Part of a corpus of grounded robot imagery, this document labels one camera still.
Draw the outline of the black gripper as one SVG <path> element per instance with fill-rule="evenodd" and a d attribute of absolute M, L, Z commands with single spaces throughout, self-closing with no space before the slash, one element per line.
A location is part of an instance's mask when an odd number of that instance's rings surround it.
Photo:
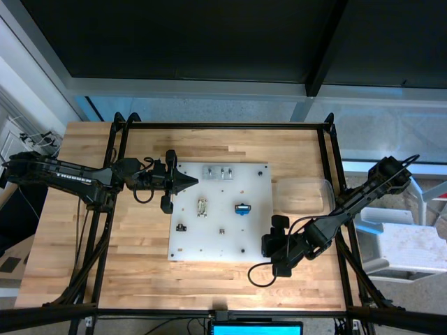
<path fill-rule="evenodd" d="M 155 191 L 163 191 L 161 196 L 161 210 L 165 214 L 173 212 L 173 203 L 171 202 L 171 195 L 177 195 L 189 187 L 198 183 L 198 179 L 181 173 L 177 168 L 177 155 L 174 150 L 167 150 L 165 156 L 165 163 L 160 159 L 154 161 L 153 167 L 153 188 Z"/>
<path fill-rule="evenodd" d="M 272 217 L 274 234 L 265 234 L 261 237 L 261 252 L 264 258 L 271 258 L 274 277 L 290 278 L 292 270 L 299 262 L 303 259 L 314 259 L 314 249 L 305 234 L 305 227 L 302 226 L 293 232 L 293 228 L 298 223 L 313 220 L 313 216 L 305 216 L 290 225 L 290 219 L 287 216 L 274 215 Z"/>

